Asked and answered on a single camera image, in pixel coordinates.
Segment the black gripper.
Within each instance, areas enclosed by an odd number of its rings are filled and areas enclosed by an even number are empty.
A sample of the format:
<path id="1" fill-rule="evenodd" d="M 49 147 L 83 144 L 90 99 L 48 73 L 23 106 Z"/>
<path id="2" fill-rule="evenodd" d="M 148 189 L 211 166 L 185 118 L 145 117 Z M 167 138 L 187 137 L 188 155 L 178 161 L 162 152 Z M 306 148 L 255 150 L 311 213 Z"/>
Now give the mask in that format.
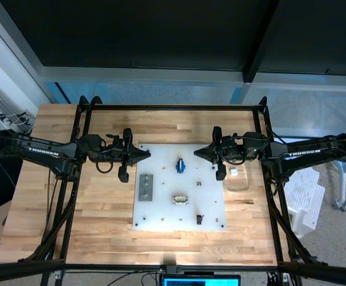
<path id="1" fill-rule="evenodd" d="M 219 126 L 213 128 L 213 142 L 199 150 L 194 151 L 194 155 L 210 162 L 212 165 L 217 164 L 216 180 L 223 181 L 226 177 L 226 166 L 223 163 L 222 143 L 226 142 L 230 136 L 222 136 L 222 129 Z"/>
<path id="2" fill-rule="evenodd" d="M 123 137 L 116 140 L 115 155 L 114 161 L 120 162 L 121 166 L 118 171 L 118 178 L 122 183 L 128 183 L 129 174 L 127 172 L 127 165 L 130 158 L 130 145 L 133 140 L 132 131 L 130 128 L 125 128 L 123 131 Z M 132 166 L 139 163 L 142 160 L 148 159 L 151 157 L 149 151 L 142 150 L 132 145 L 132 154 L 139 155 L 132 157 Z"/>

